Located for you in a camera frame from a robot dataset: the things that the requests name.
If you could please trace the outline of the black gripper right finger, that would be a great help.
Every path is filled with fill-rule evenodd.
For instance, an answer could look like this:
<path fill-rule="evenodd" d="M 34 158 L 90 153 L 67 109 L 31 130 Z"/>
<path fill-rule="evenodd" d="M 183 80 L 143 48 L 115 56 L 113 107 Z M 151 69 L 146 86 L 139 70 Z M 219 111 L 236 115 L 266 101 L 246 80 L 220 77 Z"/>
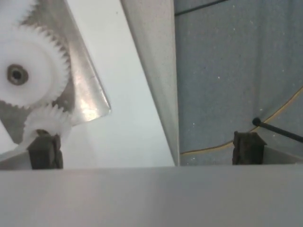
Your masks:
<path fill-rule="evenodd" d="M 282 146 L 268 145 L 256 132 L 235 132 L 233 165 L 302 164 L 303 152 Z"/>

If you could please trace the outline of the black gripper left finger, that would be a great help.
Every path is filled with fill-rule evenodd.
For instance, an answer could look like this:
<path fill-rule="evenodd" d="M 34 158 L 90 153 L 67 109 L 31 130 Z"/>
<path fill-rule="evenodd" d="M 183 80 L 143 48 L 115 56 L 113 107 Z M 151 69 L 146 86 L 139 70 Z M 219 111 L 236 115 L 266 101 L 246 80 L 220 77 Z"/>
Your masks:
<path fill-rule="evenodd" d="M 40 135 L 26 139 L 13 150 L 0 155 L 0 169 L 63 169 L 61 138 L 58 135 Z"/>

